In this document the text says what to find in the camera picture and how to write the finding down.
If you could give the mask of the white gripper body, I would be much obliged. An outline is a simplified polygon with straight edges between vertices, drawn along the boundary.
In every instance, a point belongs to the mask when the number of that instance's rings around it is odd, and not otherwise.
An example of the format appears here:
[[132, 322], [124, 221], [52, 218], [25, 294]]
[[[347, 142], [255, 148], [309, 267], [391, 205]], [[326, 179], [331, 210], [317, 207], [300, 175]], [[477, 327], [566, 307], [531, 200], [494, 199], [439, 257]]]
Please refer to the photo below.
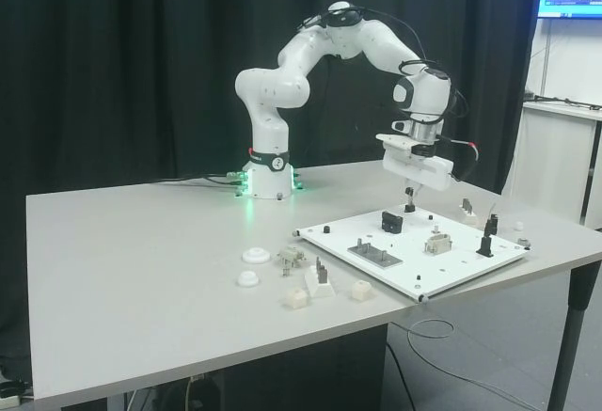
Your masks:
[[438, 156], [423, 158], [407, 150], [385, 150], [383, 167], [408, 181], [436, 191], [444, 191], [452, 183], [453, 162]]

